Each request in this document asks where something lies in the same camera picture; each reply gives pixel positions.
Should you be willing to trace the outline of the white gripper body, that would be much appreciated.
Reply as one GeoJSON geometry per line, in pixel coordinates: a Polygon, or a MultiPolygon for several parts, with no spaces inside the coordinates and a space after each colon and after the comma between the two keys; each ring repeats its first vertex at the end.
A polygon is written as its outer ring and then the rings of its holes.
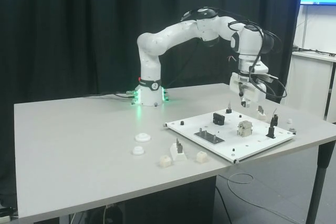
{"type": "Polygon", "coordinates": [[[238,73],[232,73],[229,88],[237,94],[241,99],[252,102],[260,102],[265,99],[265,85],[257,84],[257,88],[250,82],[248,76],[238,73]]]}

